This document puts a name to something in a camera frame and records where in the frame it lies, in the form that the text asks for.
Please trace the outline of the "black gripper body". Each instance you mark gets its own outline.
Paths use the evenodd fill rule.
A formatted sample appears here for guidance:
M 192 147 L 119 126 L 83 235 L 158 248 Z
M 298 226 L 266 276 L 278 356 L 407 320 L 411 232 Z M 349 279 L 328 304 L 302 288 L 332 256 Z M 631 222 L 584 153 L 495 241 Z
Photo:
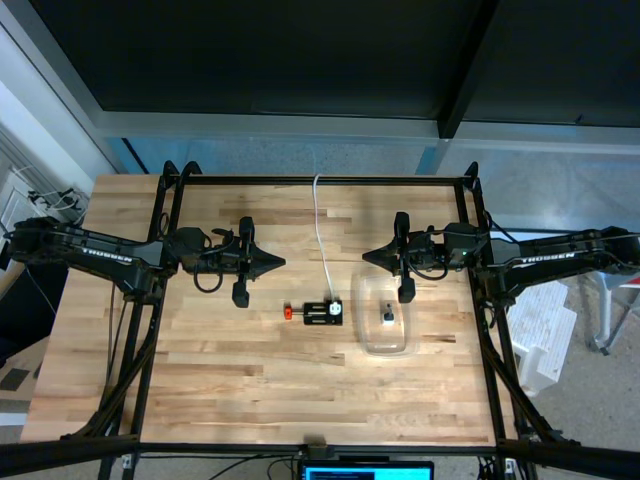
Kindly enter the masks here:
M 218 282 L 212 288 L 203 289 L 203 292 L 215 293 L 221 288 L 225 275 L 236 275 L 237 280 L 232 286 L 232 301 L 238 308 L 247 308 L 250 295 L 246 283 L 252 262 L 251 245 L 255 237 L 253 219 L 248 216 L 240 219 L 238 235 L 232 230 L 222 228 L 214 228 L 212 233 L 220 236 L 222 241 L 205 251 L 204 265 L 207 273 L 215 273 L 218 276 Z
M 411 303 L 416 295 L 415 279 L 411 274 L 423 280 L 439 281 L 448 275 L 448 267 L 436 254 L 430 232 L 410 232 L 410 218 L 406 212 L 398 212 L 395 216 L 394 241 L 393 274 L 400 279 L 398 300 Z

